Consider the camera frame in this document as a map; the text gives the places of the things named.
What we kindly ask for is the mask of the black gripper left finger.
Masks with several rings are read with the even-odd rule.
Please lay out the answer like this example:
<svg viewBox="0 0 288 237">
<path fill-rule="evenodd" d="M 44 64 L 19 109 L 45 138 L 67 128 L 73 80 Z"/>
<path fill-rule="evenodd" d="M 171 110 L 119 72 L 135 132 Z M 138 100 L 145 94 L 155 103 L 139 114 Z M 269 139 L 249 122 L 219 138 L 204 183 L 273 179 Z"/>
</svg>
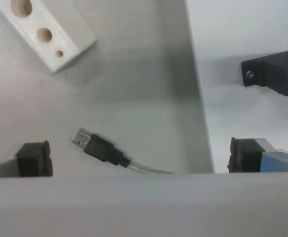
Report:
<svg viewBox="0 0 288 237">
<path fill-rule="evenodd" d="M 47 140 L 13 147 L 0 158 L 0 178 L 52 177 L 50 153 L 50 143 Z"/>
</svg>

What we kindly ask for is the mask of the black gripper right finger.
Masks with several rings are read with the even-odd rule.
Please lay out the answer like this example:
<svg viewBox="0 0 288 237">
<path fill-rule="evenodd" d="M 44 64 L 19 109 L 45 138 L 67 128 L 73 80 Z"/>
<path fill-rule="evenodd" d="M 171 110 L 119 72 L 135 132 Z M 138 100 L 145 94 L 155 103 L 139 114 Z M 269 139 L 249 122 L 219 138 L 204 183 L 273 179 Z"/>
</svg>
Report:
<svg viewBox="0 0 288 237">
<path fill-rule="evenodd" d="M 230 173 L 288 172 L 288 152 L 264 138 L 231 139 Z"/>
</svg>

